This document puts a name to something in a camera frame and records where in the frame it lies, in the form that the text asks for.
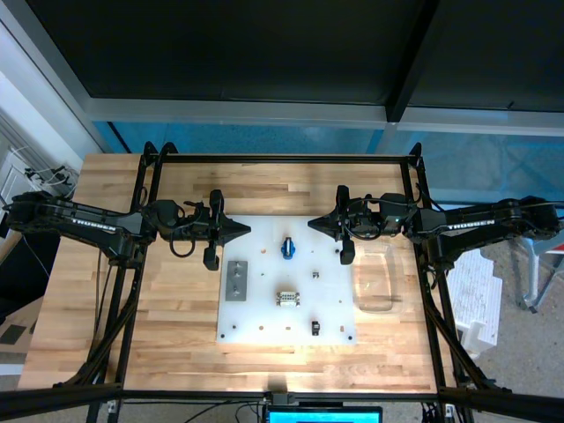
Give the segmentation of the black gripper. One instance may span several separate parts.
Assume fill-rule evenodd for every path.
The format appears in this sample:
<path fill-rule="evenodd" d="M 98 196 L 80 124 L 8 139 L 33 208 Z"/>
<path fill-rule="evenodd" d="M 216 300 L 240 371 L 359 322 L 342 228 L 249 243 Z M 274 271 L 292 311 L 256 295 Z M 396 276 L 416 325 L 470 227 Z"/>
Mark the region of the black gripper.
<path fill-rule="evenodd" d="M 219 217 L 224 211 L 224 197 L 220 189 L 214 189 L 209 196 L 209 206 L 204 206 L 203 202 L 196 205 L 197 216 L 191 228 L 191 233 L 195 241 L 207 241 L 208 246 L 204 249 L 203 263 L 206 269 L 218 269 L 219 257 L 217 255 L 217 247 L 219 246 Z M 222 216 L 223 229 L 241 229 L 229 230 L 222 234 L 222 243 L 229 242 L 249 234 L 251 230 L 249 226 L 233 220 L 227 215 Z"/>
<path fill-rule="evenodd" d="M 340 263 L 350 265 L 355 258 L 354 240 L 373 241 L 379 237 L 379 226 L 375 213 L 369 208 L 376 201 L 370 194 L 364 197 L 350 198 L 349 189 L 338 185 L 337 209 L 308 222 L 308 227 L 334 241 L 341 241 Z"/>

